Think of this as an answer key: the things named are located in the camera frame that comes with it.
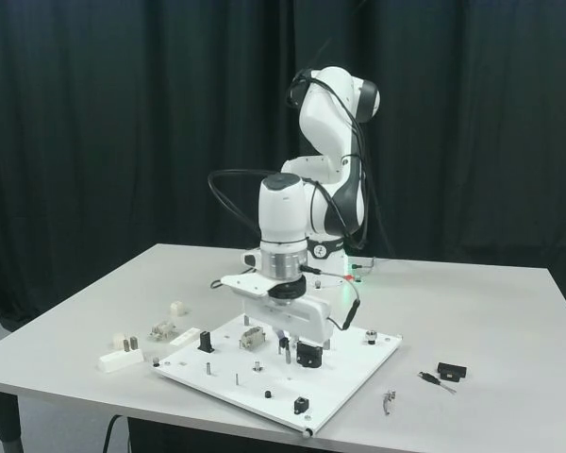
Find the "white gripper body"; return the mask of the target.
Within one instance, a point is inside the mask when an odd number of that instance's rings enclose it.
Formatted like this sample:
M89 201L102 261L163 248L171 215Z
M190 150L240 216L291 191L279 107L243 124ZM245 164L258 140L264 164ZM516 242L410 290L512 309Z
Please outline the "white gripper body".
M305 295L287 305L278 304L270 297L244 297L242 304L250 318L275 330L287 331L291 336L310 341L328 341L332 337L332 324L327 320L331 306L319 297Z

